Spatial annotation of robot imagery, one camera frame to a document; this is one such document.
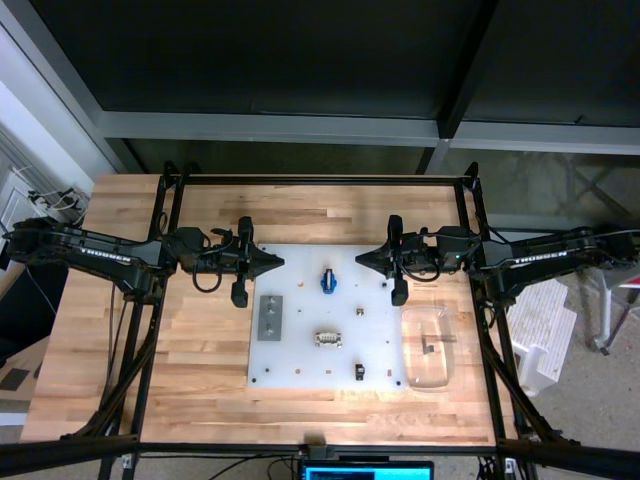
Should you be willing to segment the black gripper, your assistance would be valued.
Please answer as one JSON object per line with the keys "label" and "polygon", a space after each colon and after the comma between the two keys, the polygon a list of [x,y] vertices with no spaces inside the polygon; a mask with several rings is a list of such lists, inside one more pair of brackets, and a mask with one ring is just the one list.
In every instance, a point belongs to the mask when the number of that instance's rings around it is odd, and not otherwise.
{"label": "black gripper", "polygon": [[[231,284],[230,298],[235,307],[248,306],[248,292],[246,281],[252,278],[251,261],[254,249],[254,226],[249,216],[243,216],[238,221],[237,232],[231,237],[230,245],[220,256],[220,273],[225,276],[234,276]],[[266,246],[257,248],[258,259],[257,275],[280,268],[284,265],[284,259],[273,253]]]}
{"label": "black gripper", "polygon": [[[417,232],[405,233],[402,218],[391,215],[387,225],[387,243],[389,247],[389,259],[391,262],[391,277],[394,279],[394,288],[391,292],[393,306],[404,306],[409,298],[409,286],[406,278],[424,283],[425,278],[412,271],[412,259],[420,257],[424,253],[423,236]],[[384,274],[384,246],[358,254],[356,263],[376,273]]]}

